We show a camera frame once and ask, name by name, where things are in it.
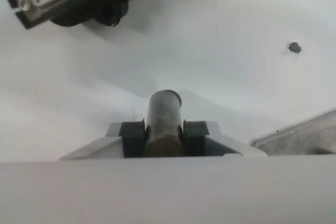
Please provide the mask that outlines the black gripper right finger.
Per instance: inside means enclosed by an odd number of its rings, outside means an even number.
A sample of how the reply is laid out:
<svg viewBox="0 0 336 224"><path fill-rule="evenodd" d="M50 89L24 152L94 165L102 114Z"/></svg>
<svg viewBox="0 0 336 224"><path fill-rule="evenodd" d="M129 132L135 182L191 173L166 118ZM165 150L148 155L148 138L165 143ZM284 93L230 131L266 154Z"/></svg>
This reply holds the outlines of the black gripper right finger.
<svg viewBox="0 0 336 224"><path fill-rule="evenodd" d="M186 156L225 156L228 154L242 154L228 144L219 141L221 137L211 137L206 121L183 121L182 143Z"/></svg>

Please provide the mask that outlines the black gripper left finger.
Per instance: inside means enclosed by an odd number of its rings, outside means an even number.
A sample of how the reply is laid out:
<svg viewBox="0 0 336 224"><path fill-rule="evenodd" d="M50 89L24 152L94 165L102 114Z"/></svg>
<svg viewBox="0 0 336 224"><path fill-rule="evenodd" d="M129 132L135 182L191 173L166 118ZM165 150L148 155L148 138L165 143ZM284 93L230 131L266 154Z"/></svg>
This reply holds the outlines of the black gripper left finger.
<svg viewBox="0 0 336 224"><path fill-rule="evenodd" d="M104 137L84 145L61 160L139 158L146 141L145 122L111 123Z"/></svg>

